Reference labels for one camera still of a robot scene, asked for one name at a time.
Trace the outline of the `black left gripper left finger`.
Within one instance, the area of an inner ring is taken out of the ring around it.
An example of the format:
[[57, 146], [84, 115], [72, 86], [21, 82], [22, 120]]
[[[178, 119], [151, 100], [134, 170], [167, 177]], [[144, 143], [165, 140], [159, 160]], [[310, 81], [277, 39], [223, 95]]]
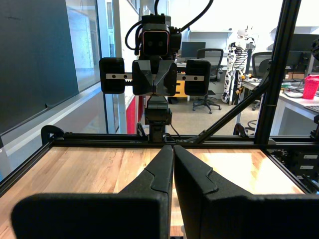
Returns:
[[11, 213], [18, 239], [167, 239], [173, 149], [164, 146], [117, 194], [35, 194]]

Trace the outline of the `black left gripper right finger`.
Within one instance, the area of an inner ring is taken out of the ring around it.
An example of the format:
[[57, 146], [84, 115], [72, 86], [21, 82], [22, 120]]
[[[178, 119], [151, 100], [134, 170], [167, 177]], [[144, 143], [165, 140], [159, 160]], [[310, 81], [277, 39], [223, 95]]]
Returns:
[[174, 182], [189, 239], [316, 239], [317, 195], [254, 195], [181, 146]]

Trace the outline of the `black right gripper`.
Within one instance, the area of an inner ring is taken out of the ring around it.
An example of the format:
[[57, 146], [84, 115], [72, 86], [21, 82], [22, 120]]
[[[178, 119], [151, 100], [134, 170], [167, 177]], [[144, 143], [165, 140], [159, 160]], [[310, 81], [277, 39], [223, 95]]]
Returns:
[[104, 94], [122, 94], [126, 86], [131, 86], [136, 96], [174, 96], [177, 81], [185, 81], [186, 95], [204, 96], [208, 93], [211, 64], [188, 60], [182, 74], [172, 60], [135, 60], [132, 72], [126, 73], [123, 58], [102, 58], [99, 69]]

